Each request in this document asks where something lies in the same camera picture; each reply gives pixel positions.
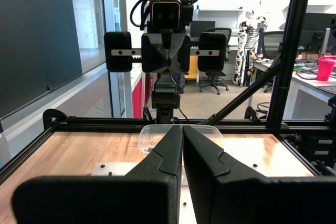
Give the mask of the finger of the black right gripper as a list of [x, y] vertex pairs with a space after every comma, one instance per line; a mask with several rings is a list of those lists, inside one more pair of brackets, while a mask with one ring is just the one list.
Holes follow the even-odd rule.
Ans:
[[172, 35], [169, 49], [169, 71], [186, 73], [190, 68], [191, 40], [188, 35]]
[[143, 34], [141, 37], [142, 70], [161, 73], [168, 68], [168, 55], [161, 34]]

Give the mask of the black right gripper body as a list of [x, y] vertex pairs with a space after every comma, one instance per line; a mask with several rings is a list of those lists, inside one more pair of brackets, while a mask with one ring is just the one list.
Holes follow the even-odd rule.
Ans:
[[[188, 35], [185, 32], [174, 32], [171, 29], [151, 30], [144, 34], [161, 34], [162, 43], [168, 55], [168, 68], [164, 72], [170, 72], [169, 49], [172, 35]], [[198, 57], [197, 67], [202, 72], [220, 71], [226, 60], [227, 38], [223, 33], [203, 32], [198, 40], [191, 40], [191, 56]], [[129, 32], [108, 32], [104, 36], [107, 69], [110, 72], [129, 72], [135, 63], [142, 65], [141, 45], [132, 47], [131, 34]]]

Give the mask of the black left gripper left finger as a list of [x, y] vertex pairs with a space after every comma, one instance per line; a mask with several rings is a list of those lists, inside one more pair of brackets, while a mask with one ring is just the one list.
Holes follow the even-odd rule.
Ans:
[[18, 223], [178, 223], [183, 133], [173, 126], [124, 176], [40, 176], [12, 196]]

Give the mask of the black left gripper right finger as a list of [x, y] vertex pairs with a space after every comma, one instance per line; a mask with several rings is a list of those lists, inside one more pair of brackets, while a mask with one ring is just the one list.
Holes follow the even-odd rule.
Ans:
[[335, 223], [334, 177], [266, 177], [190, 126], [183, 138], [198, 223]]

